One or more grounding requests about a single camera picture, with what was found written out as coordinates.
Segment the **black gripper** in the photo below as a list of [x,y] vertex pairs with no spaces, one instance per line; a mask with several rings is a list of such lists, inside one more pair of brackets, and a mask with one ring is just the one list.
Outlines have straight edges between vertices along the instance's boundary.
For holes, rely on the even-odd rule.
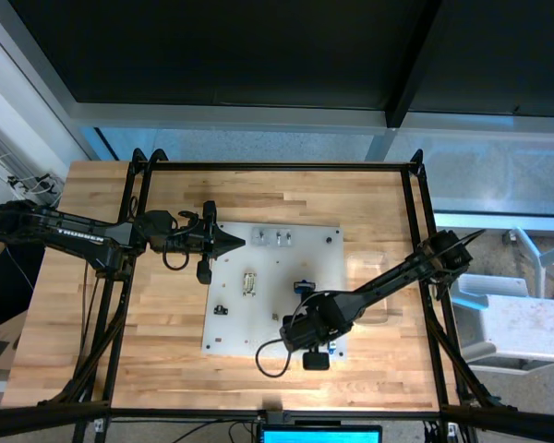
[[189,263],[191,254],[199,254],[200,260],[197,264],[196,276],[201,284],[211,283],[211,264],[215,241],[215,258],[219,258],[229,252],[246,245],[245,239],[227,233],[222,226],[217,225],[217,209],[214,201],[206,201],[203,204],[202,216],[196,212],[181,210],[178,216],[187,220],[184,226],[177,225],[171,235],[168,236],[168,252],[172,254],[183,254],[185,261],[176,267],[168,264],[168,269],[181,271]]
[[327,371],[330,369],[329,344],[308,348],[302,355],[302,366],[306,371]]

